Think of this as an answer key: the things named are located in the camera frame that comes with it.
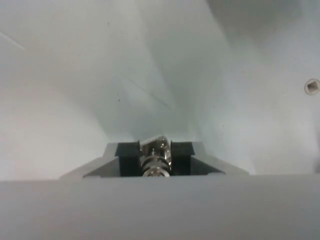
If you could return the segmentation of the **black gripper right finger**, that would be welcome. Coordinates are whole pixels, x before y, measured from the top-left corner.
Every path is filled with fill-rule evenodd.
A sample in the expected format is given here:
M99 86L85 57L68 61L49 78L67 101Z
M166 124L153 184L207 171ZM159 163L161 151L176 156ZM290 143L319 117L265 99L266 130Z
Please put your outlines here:
M248 175L235 165L207 153L200 141L171 142L172 176Z

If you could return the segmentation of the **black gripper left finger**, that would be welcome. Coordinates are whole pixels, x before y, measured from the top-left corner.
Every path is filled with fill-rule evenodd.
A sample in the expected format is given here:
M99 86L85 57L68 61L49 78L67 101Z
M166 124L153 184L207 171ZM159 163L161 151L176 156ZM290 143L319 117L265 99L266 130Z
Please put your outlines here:
M84 178L123 178L142 176L139 141L116 142L107 145L102 163L84 174Z

